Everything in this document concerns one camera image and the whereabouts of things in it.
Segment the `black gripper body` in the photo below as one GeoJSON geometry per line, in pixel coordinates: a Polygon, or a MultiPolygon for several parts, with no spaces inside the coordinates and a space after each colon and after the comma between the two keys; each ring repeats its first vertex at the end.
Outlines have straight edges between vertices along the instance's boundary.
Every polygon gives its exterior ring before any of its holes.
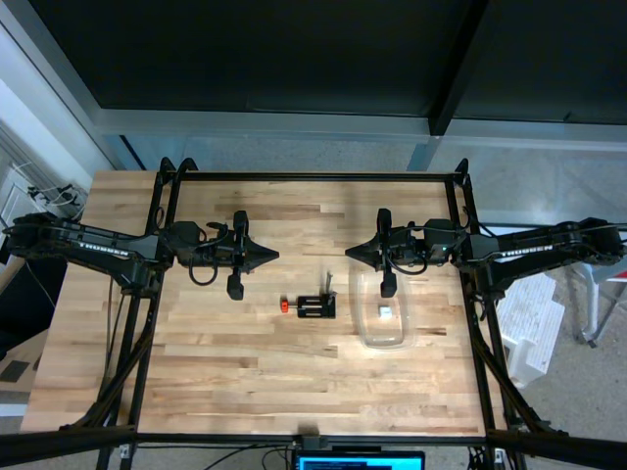
{"type": "Polygon", "coordinates": [[[244,298],[244,286],[241,276],[246,272],[245,241],[248,235],[249,221],[245,211],[237,211],[233,216],[233,227],[227,231],[226,238],[218,244],[215,261],[217,267],[230,267],[231,274],[227,277],[226,292],[232,300],[244,298]]]}
{"type": "Polygon", "coordinates": [[[407,227],[392,226],[392,215],[387,209],[378,211],[376,227],[379,254],[376,270],[383,275],[380,293],[382,298],[393,298],[397,293],[395,270],[414,264],[414,240],[407,227]]]}

